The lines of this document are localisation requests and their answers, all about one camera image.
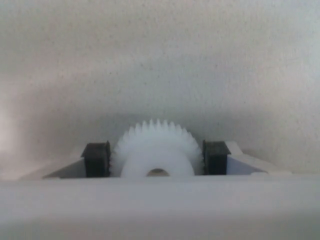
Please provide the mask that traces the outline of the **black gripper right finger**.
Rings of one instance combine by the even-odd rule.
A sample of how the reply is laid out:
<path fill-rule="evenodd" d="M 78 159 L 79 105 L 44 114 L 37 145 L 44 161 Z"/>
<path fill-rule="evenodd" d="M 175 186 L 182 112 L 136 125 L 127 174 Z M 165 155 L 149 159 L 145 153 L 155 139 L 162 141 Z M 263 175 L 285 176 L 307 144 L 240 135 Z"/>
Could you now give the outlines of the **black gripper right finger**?
<path fill-rule="evenodd" d="M 235 141 L 202 142 L 204 174 L 208 176 L 245 176 L 267 173 L 266 166 L 257 158 L 242 152 Z"/>

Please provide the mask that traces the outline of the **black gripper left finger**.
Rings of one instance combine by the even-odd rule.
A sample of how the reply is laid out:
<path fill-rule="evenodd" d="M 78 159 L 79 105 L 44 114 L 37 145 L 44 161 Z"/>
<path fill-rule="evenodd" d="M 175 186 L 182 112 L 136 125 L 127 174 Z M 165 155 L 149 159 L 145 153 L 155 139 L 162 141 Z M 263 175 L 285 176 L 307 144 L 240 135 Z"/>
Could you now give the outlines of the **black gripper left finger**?
<path fill-rule="evenodd" d="M 45 179 L 83 179 L 110 177 L 110 142 L 88 143 L 80 158 L 65 166 L 55 167 L 44 175 Z"/>

